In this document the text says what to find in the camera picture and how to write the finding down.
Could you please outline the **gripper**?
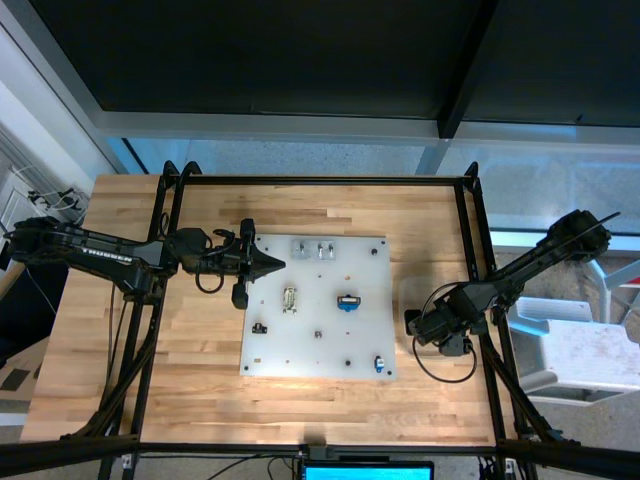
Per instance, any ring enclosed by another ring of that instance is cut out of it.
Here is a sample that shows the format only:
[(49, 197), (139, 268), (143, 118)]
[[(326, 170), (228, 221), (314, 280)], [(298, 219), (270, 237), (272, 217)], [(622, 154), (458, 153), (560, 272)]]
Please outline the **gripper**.
[(248, 307), (246, 284), (251, 279), (253, 262), (258, 263), (253, 267), (253, 281), (286, 267), (285, 261), (269, 255), (267, 251), (260, 248), (258, 243), (255, 243), (255, 234), (254, 220), (243, 219), (240, 223), (239, 235), (223, 254), (221, 278), (235, 279), (231, 290), (231, 301), (238, 310), (246, 310)]
[(434, 309), (425, 313), (406, 310), (404, 320), (406, 333), (413, 336), (417, 344), (434, 345), (438, 350), (470, 350), (471, 335), (488, 333), (485, 320), (461, 316), (451, 309)]

